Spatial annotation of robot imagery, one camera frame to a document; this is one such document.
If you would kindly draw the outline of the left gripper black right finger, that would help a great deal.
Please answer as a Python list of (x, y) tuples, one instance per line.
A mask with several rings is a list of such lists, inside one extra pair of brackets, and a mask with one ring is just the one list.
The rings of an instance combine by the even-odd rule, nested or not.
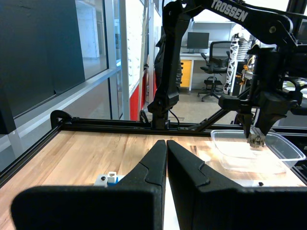
[(305, 187), (243, 187), (173, 140), (167, 171), (182, 230), (295, 230), (307, 227)]

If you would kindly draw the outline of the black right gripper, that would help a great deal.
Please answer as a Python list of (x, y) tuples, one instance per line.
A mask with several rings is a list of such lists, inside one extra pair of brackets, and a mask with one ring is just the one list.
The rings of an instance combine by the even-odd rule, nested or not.
[(286, 52), (255, 47), (248, 53), (256, 55), (248, 98), (223, 95), (218, 103), (222, 109), (237, 110), (245, 138), (250, 135), (252, 107), (260, 108), (255, 126), (264, 135), (278, 120), (286, 118), (289, 110), (303, 110), (303, 87), (295, 81), (295, 78), (303, 77), (303, 48)]

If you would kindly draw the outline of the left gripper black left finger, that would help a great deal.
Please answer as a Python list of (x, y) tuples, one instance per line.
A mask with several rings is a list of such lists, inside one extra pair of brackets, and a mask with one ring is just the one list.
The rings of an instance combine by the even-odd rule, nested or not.
[(18, 230), (161, 230), (167, 147), (157, 141), (116, 185), (36, 186), (12, 201)]

